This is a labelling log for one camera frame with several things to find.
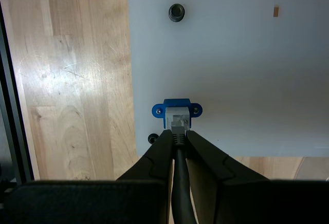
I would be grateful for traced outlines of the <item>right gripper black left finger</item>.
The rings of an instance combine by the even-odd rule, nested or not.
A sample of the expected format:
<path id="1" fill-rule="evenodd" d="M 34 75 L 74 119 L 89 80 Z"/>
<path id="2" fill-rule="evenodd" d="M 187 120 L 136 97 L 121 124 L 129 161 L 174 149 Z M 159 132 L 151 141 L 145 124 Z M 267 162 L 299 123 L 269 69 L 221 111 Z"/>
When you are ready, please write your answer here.
<path id="1" fill-rule="evenodd" d="M 115 181 L 33 181 L 4 200 L 1 223 L 168 223 L 173 135 L 165 130 Z"/>

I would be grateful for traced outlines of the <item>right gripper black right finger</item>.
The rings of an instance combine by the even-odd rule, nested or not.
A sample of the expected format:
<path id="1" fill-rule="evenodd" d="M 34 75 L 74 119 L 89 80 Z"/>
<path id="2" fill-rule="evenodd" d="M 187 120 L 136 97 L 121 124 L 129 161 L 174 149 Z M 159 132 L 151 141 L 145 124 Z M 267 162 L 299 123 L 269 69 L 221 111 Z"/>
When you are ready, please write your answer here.
<path id="1" fill-rule="evenodd" d="M 199 223 L 328 223 L 328 182 L 270 180 L 187 131 Z"/>

